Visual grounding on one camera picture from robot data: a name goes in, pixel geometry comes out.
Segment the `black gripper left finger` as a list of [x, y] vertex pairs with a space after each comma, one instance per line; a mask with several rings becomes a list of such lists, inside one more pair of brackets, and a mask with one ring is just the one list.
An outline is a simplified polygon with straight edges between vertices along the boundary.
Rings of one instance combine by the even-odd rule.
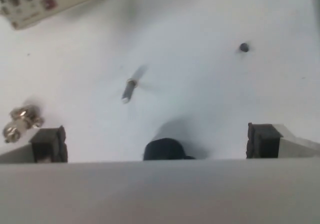
[[67, 163], [66, 130], [41, 128], [27, 144], [0, 152], [1, 163]]

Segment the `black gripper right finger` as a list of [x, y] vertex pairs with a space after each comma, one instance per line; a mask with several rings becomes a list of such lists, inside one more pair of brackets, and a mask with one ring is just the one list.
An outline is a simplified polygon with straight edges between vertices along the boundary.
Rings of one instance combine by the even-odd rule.
[[320, 156], [320, 144], [295, 136], [283, 124], [248, 123], [248, 159], [312, 158]]

